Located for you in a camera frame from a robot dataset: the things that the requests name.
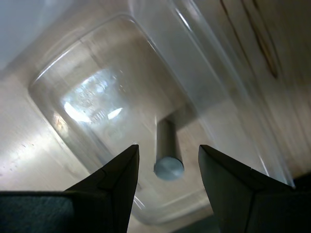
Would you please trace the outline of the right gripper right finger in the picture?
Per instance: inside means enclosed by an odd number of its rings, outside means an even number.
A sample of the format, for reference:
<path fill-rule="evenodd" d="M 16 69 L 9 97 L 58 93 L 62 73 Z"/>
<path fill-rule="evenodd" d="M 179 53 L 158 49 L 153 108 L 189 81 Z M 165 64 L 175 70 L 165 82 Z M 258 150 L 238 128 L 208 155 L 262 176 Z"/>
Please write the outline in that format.
<path fill-rule="evenodd" d="M 303 193 L 208 145 L 200 145 L 198 162 L 221 232 L 304 231 Z"/>

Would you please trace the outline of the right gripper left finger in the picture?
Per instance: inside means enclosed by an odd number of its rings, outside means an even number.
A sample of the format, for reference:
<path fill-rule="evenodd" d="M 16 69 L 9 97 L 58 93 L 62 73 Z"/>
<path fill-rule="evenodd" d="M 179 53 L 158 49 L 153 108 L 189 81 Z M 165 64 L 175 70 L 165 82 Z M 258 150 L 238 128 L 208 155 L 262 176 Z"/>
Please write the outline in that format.
<path fill-rule="evenodd" d="M 73 232 L 125 233 L 138 184 L 139 146 L 131 145 L 102 168 L 68 188 Z"/>

